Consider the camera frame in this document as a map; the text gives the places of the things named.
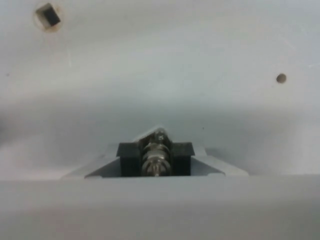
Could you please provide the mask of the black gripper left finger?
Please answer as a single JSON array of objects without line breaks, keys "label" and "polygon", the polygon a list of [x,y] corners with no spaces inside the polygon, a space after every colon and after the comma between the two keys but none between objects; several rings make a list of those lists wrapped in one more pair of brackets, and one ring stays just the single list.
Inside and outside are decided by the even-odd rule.
[{"label": "black gripper left finger", "polygon": [[137,142],[121,142],[118,144],[116,155],[107,162],[103,158],[93,170],[84,175],[85,178],[131,178],[140,177],[141,151]]}]

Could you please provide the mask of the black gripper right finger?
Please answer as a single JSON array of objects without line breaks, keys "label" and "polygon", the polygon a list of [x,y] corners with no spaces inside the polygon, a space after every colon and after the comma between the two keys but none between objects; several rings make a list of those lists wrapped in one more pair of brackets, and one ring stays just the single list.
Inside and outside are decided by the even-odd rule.
[{"label": "black gripper right finger", "polygon": [[172,147],[173,176],[247,176],[248,172],[209,155],[203,146],[177,142]]}]

